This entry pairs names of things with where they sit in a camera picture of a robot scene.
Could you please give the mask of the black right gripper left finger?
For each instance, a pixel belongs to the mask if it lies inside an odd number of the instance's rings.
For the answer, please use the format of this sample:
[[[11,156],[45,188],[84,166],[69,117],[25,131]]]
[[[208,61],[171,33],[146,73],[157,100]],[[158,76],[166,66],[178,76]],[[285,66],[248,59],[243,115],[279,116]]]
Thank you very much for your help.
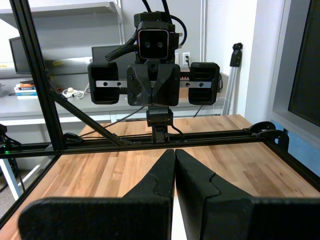
[[[123,197],[47,197],[19,215],[23,240],[169,240],[175,151],[166,150]]]

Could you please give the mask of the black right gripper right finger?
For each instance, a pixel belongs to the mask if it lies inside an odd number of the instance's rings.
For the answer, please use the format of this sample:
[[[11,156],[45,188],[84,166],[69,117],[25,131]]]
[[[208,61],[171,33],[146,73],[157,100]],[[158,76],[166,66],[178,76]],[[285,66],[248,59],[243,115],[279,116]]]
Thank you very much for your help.
[[[317,240],[318,198],[254,197],[182,149],[176,189],[189,240]]]

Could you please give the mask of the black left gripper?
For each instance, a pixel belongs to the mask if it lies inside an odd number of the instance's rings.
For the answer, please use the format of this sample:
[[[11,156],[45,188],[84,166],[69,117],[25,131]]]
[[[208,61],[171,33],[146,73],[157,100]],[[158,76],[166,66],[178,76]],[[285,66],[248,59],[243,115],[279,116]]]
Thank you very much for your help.
[[[192,105],[213,105],[216,102],[220,67],[214,62],[193,62],[188,72],[175,63],[149,59],[144,64],[131,64],[126,79],[119,78],[116,62],[93,62],[88,66],[91,100],[95,104],[118,103],[126,90],[130,106],[177,106],[181,88],[188,90]]]

